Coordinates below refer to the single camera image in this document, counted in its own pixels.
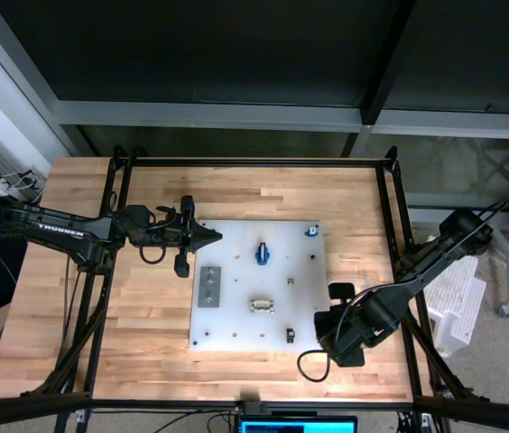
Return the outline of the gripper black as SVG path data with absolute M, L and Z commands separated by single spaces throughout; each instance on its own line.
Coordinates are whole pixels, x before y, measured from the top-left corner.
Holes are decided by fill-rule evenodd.
M 180 200 L 180 211 L 175 212 L 168 222 L 164 222 L 158 229 L 158 245 L 161 247 L 161 255 L 151 261 L 152 265 L 161 263 L 168 248 L 177 248 L 179 252 L 174 258 L 174 271 L 178 277 L 190 276 L 188 253 L 192 253 L 192 223 L 194 221 L 195 204 L 192 196 L 183 196 Z M 196 223 L 195 227 L 195 250 L 221 241 L 223 235 L 216 229 L 205 223 Z
M 320 348 L 328 359 L 328 365 L 334 362 L 338 367 L 362 367 L 365 365 L 364 352 L 358 349 L 338 349 L 338 339 L 343 333 L 343 324 L 348 306 L 356 296 L 353 282 L 330 282 L 328 295 L 337 300 L 328 310 L 316 311 L 313 321 L 315 334 Z

